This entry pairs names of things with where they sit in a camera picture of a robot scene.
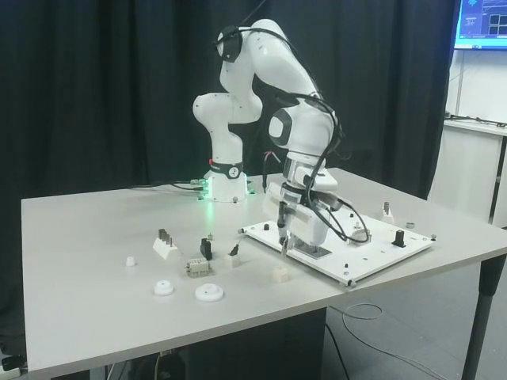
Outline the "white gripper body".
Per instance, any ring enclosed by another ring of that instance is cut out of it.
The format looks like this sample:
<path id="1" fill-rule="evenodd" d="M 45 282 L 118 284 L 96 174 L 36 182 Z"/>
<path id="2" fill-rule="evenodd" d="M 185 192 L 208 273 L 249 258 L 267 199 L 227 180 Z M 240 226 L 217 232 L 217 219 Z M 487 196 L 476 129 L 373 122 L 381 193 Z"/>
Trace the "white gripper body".
<path id="1" fill-rule="evenodd" d="M 264 195 L 262 211 L 274 222 L 278 222 L 280 204 L 284 207 L 284 228 L 291 235 L 308 245 L 321 245 L 328 233 L 325 223 L 309 208 L 303 206 L 300 189 L 287 189 L 281 184 L 271 182 Z"/>

